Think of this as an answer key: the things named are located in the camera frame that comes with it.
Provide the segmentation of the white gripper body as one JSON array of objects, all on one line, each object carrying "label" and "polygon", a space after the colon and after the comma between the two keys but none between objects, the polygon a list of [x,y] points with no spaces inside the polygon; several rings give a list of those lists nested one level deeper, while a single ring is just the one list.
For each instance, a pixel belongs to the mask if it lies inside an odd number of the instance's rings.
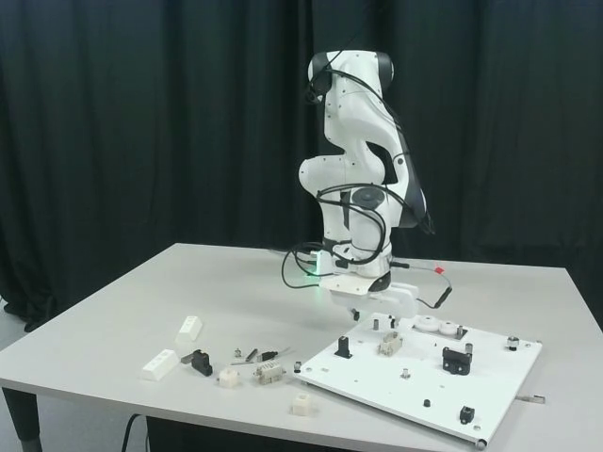
[{"label": "white gripper body", "polygon": [[334,304],[369,314],[379,313],[393,317],[417,315],[417,287],[403,282],[392,282],[381,292],[366,292],[364,295],[331,290]]}]

